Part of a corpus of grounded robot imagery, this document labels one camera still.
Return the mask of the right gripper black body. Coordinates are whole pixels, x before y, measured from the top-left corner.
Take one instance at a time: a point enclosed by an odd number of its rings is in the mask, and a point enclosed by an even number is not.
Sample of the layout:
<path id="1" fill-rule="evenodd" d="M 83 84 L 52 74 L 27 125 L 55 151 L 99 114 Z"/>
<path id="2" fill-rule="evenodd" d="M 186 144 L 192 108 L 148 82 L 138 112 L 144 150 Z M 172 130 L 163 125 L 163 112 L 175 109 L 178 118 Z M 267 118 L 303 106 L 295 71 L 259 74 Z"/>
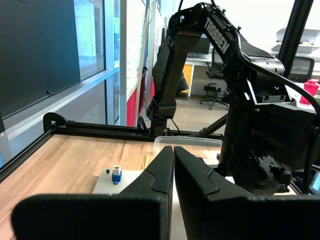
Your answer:
<path id="1" fill-rule="evenodd" d="M 305 167 L 320 121 L 314 110 L 274 103 L 230 106 L 217 171 L 252 194 L 283 193 Z"/>

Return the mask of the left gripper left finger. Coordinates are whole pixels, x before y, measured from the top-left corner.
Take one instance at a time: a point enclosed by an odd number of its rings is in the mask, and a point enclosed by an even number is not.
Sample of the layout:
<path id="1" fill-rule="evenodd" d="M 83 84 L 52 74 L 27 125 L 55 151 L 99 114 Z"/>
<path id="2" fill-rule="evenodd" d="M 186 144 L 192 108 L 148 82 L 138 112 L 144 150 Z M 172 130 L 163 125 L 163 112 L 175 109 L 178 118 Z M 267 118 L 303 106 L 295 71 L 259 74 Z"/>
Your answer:
<path id="1" fill-rule="evenodd" d="M 174 152 L 164 147 L 118 194 L 38 194 L 11 213 L 18 240 L 168 240 Z"/>

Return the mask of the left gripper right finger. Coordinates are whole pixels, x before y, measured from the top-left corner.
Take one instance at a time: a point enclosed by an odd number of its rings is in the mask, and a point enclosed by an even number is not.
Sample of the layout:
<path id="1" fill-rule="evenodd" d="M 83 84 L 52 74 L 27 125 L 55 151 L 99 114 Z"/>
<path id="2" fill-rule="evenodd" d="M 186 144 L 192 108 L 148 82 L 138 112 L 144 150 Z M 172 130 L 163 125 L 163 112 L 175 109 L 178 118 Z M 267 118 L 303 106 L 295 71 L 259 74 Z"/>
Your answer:
<path id="1" fill-rule="evenodd" d="M 175 185 L 189 240 L 317 240 L 320 198 L 256 196 L 180 146 Z"/>

